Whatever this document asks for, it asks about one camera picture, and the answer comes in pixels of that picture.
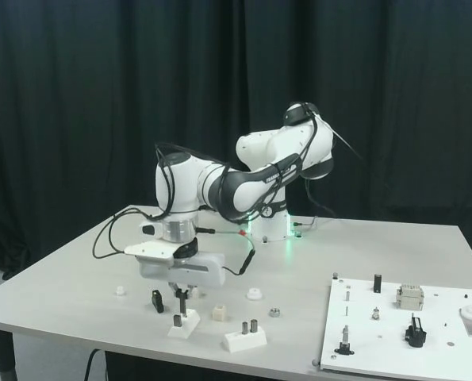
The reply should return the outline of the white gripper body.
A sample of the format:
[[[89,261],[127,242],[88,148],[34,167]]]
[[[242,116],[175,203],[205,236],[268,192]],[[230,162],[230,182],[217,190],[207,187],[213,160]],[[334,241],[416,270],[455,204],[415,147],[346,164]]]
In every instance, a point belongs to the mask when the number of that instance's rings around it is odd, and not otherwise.
[[[146,279],[192,287],[218,288],[224,285],[224,255],[198,253],[187,260],[159,262],[137,257],[140,274]]]

